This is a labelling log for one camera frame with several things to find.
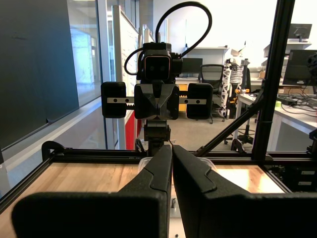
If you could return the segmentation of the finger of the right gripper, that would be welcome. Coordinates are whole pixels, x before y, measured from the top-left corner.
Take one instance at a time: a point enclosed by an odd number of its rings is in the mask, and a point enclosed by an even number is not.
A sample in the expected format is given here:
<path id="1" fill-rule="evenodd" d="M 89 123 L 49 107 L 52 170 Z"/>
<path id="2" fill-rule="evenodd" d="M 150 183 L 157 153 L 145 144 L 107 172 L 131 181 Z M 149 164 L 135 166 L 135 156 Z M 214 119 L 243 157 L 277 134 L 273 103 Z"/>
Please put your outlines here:
<path id="1" fill-rule="evenodd" d="M 163 84 L 158 100 L 158 118 L 161 120 L 178 119 L 180 90 L 176 84 Z"/>
<path id="2" fill-rule="evenodd" d="M 135 85 L 134 107 L 136 119 L 155 119 L 157 117 L 157 102 L 151 84 Z"/>

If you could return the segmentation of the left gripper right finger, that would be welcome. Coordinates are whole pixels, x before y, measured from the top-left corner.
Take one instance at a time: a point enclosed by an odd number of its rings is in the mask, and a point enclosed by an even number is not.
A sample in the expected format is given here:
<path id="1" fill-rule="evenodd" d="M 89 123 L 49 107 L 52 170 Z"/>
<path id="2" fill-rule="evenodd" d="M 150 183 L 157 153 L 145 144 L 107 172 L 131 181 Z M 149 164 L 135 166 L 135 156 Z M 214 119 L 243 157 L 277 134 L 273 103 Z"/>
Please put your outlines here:
<path id="1" fill-rule="evenodd" d="M 179 145 L 173 180 L 188 238 L 314 238 L 315 193 L 250 193 Z"/>

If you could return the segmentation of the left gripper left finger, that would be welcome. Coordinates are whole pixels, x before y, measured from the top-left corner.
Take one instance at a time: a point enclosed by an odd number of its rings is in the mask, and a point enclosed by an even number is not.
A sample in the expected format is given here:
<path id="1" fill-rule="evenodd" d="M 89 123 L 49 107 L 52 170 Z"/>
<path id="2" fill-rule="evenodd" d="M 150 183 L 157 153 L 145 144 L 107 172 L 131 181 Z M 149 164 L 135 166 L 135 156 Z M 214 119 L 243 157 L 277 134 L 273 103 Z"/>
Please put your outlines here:
<path id="1" fill-rule="evenodd" d="M 40 192 L 11 213 L 19 238 L 166 238 L 172 150 L 164 145 L 118 192 Z"/>

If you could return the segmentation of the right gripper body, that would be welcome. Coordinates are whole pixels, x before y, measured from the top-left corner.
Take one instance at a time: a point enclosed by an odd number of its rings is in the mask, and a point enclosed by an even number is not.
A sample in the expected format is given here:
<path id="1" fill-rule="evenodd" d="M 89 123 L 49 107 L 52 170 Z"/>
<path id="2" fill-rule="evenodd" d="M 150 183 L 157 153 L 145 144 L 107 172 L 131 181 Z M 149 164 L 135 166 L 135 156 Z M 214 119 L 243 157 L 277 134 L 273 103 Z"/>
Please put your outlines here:
<path id="1" fill-rule="evenodd" d="M 151 85 L 158 104 L 163 83 Z M 120 119 L 126 116 L 127 110 L 134 111 L 134 95 L 126 95 L 124 82 L 105 82 L 101 85 L 101 93 L 102 113 L 105 118 Z M 186 91 L 180 90 L 179 105 L 186 105 L 189 119 L 208 119 L 211 115 L 212 95 L 213 87 L 210 84 L 190 83 Z"/>

